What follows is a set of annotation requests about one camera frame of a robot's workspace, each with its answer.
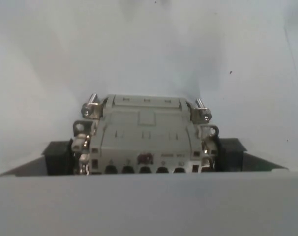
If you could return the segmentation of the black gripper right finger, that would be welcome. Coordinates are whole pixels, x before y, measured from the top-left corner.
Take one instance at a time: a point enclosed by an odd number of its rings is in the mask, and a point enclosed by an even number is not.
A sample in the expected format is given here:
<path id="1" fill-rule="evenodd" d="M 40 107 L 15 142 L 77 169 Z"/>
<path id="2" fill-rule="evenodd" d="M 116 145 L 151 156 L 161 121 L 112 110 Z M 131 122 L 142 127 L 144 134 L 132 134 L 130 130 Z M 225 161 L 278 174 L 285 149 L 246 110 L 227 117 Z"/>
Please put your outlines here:
<path id="1" fill-rule="evenodd" d="M 247 153 L 238 138 L 218 138 L 216 170 L 218 172 L 272 172 L 287 167 Z"/>

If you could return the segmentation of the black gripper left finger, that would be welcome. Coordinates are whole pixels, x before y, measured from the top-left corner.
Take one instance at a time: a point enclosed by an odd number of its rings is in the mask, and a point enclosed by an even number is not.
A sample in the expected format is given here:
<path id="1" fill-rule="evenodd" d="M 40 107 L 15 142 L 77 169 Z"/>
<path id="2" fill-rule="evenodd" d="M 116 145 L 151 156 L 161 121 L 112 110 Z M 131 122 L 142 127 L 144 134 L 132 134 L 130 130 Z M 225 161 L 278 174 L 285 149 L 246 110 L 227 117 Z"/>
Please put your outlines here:
<path id="1" fill-rule="evenodd" d="M 51 141 L 35 160 L 5 171 L 0 176 L 68 176 L 74 174 L 73 140 Z"/>

